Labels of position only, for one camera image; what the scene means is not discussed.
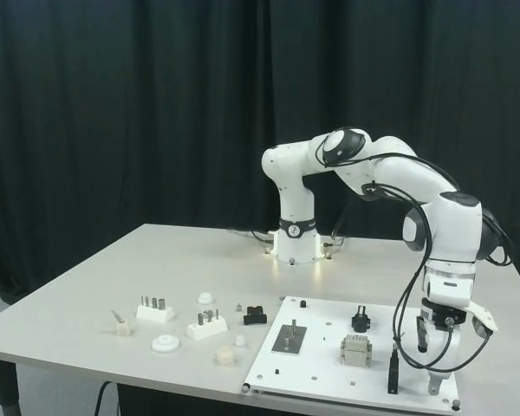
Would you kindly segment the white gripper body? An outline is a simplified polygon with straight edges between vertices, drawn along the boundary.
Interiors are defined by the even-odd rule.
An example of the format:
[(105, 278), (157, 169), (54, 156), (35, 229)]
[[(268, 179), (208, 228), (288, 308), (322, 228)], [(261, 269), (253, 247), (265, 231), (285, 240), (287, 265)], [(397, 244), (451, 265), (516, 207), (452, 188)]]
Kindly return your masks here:
[(485, 339), (494, 333), (494, 319), (491, 313), (477, 304), (454, 308), (440, 304), (422, 304), (417, 317), (418, 350), (439, 352), (451, 337), (448, 348), (458, 348), (461, 328), (468, 315), (472, 316), (472, 326), (478, 336)]

